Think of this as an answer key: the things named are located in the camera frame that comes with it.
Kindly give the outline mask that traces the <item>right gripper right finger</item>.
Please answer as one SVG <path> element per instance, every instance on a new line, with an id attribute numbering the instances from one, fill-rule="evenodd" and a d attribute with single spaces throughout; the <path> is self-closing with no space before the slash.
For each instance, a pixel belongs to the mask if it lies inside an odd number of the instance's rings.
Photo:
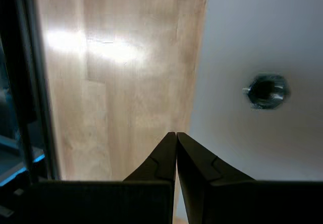
<path id="1" fill-rule="evenodd" d="M 189 223 L 322 223 L 322 182 L 260 181 L 178 133 Z"/>

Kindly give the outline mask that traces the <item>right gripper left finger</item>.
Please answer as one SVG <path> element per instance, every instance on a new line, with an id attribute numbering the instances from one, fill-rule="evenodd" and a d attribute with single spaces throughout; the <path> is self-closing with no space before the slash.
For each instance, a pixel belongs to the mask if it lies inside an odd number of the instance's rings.
<path id="1" fill-rule="evenodd" d="M 172 223 L 176 134 L 121 182 L 48 181 L 29 189 L 29 223 Z"/>

